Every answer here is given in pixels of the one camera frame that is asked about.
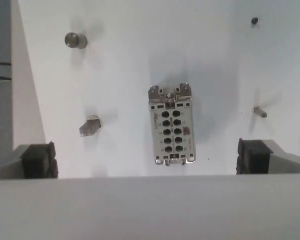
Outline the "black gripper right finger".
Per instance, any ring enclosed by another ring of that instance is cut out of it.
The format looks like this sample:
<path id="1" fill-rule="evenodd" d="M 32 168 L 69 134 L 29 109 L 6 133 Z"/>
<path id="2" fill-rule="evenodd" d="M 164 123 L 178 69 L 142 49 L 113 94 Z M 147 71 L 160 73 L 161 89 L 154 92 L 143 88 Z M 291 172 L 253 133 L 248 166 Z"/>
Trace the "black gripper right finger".
<path id="1" fill-rule="evenodd" d="M 300 174 L 300 156 L 284 151 L 274 140 L 239 139 L 237 175 Z"/>

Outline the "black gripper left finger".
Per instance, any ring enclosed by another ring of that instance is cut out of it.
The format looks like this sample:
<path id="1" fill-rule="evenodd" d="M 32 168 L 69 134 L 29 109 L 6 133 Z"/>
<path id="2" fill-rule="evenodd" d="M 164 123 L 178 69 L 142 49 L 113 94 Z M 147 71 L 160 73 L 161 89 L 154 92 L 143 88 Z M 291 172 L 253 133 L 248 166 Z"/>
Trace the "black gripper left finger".
<path id="1" fill-rule="evenodd" d="M 0 180 L 57 179 L 55 144 L 21 144 L 0 162 Z"/>

